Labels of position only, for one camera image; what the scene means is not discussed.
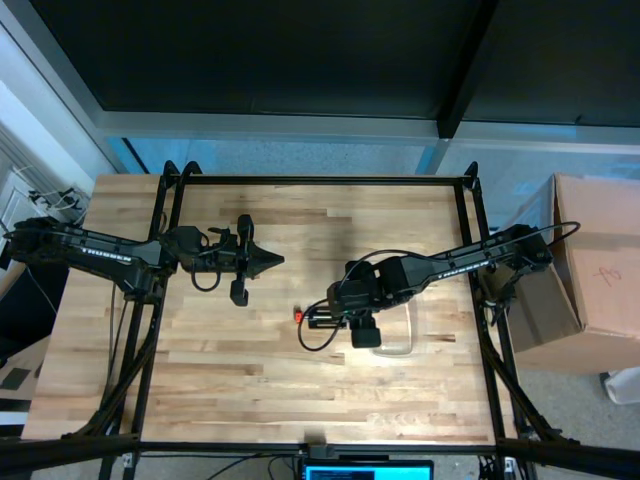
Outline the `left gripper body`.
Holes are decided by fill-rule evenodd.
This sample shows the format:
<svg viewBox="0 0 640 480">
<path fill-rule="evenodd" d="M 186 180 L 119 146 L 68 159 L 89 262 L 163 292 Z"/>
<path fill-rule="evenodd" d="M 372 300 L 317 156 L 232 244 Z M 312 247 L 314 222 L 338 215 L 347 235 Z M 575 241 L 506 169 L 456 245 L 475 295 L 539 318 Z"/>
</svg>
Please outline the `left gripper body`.
<svg viewBox="0 0 640 480">
<path fill-rule="evenodd" d="M 251 246 L 253 245 L 254 223 L 248 214 L 238 217 L 235 234 L 230 234 L 218 252 L 218 267 L 221 273 L 232 273 L 230 298 L 236 306 L 247 306 L 249 293 L 245 287 L 249 276 Z"/>
</svg>

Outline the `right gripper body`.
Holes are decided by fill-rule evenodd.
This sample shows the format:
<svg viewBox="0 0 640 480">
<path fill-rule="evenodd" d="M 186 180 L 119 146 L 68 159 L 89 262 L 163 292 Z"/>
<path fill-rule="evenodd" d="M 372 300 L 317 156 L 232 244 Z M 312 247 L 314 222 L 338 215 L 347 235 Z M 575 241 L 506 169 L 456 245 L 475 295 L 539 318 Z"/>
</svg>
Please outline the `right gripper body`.
<svg viewBox="0 0 640 480">
<path fill-rule="evenodd" d="M 356 349 L 373 349 L 382 344 L 381 332 L 370 311 L 349 317 L 351 344 Z"/>
</svg>

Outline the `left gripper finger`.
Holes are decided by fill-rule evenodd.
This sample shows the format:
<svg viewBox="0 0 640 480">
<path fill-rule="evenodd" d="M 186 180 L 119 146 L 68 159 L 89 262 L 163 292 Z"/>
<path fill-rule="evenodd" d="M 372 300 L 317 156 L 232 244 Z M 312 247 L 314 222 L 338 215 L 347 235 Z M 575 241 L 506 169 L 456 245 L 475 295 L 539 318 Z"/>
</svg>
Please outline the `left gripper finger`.
<svg viewBox="0 0 640 480">
<path fill-rule="evenodd" d="M 279 254 L 269 252 L 261 247 L 255 247 L 255 275 L 279 266 L 285 262 L 285 258 Z"/>
</svg>

